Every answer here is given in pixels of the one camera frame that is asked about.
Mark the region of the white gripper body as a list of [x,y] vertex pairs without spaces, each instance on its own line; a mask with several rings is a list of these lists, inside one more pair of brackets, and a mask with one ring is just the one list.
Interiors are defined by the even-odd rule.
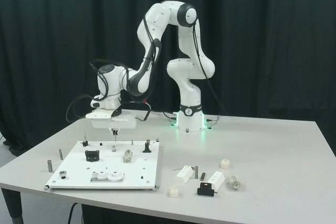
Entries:
[[92,126],[98,129],[134,129],[136,127],[135,118],[108,118],[92,119]]

